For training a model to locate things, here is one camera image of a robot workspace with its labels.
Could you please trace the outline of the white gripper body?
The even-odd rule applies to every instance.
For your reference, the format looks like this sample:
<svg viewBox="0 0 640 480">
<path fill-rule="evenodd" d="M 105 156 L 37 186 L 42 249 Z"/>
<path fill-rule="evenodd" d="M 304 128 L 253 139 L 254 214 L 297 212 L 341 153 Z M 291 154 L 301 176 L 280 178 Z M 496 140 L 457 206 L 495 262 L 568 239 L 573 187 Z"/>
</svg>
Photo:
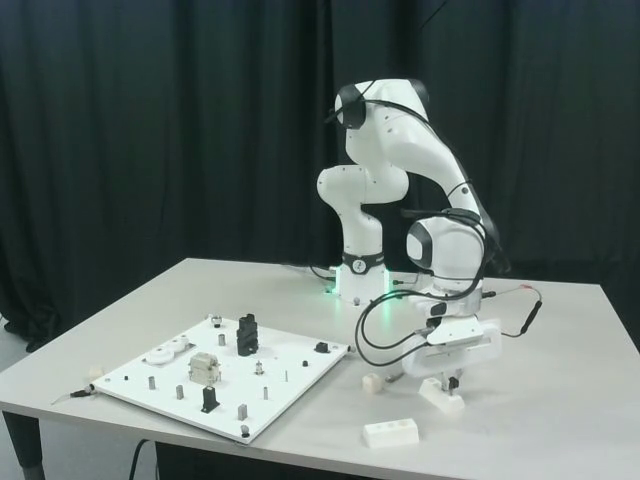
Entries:
<svg viewBox="0 0 640 480">
<path fill-rule="evenodd" d="M 445 318 L 428 334 L 415 333 L 403 352 L 422 345 L 401 360 L 403 371 L 415 378 L 428 378 L 497 359 L 502 353 L 499 319 Z"/>
</svg>

